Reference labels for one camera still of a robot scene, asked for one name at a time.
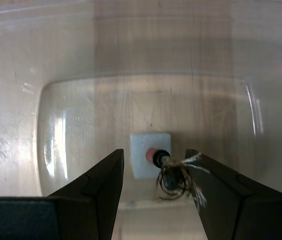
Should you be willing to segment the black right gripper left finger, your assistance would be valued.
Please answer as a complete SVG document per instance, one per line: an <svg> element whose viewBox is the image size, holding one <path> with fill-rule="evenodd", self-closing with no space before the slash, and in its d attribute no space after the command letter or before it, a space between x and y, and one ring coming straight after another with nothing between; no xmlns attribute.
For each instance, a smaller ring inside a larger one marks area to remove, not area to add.
<svg viewBox="0 0 282 240"><path fill-rule="evenodd" d="M122 192L117 149L47 197L0 197L0 240L109 240Z"/></svg>

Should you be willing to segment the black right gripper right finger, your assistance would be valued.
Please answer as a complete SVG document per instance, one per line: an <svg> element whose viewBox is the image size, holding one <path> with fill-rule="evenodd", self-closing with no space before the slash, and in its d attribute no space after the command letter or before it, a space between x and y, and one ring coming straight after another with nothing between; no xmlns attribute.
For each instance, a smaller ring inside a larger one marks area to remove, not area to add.
<svg viewBox="0 0 282 240"><path fill-rule="evenodd" d="M194 200L210 240L282 240L282 192L201 154L190 168L205 201Z"/></svg>

